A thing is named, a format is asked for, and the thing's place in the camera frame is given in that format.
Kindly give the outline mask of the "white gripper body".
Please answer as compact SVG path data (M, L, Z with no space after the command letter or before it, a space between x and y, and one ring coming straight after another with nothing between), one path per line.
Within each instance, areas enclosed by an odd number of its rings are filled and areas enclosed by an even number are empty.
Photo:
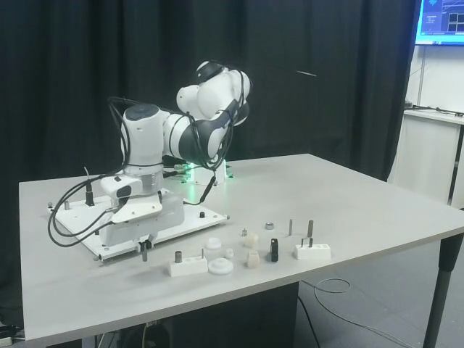
M106 247L143 236L156 237L184 221L183 200L179 196L165 196L162 201L158 196L130 198L108 221L110 224L99 233Z

